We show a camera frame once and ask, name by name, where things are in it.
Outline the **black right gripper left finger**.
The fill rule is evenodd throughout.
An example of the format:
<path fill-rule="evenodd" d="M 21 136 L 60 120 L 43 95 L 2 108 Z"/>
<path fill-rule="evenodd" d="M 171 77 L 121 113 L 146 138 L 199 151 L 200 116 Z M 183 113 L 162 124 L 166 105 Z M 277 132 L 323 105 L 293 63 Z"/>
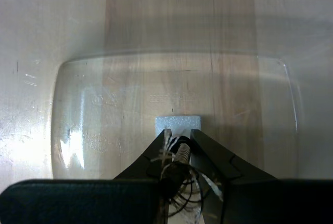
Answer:
<path fill-rule="evenodd" d="M 158 159 L 169 129 L 112 180 L 25 180 L 1 193 L 1 223 L 167 223 Z"/>

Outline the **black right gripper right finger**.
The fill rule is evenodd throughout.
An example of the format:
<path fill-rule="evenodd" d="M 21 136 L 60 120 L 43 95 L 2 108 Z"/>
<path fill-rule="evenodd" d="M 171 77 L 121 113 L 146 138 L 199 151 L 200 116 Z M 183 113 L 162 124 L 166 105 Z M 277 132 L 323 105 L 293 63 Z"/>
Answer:
<path fill-rule="evenodd" d="M 222 184 L 204 201 L 205 223 L 332 223 L 332 181 L 277 179 L 193 129 L 193 166 Z"/>

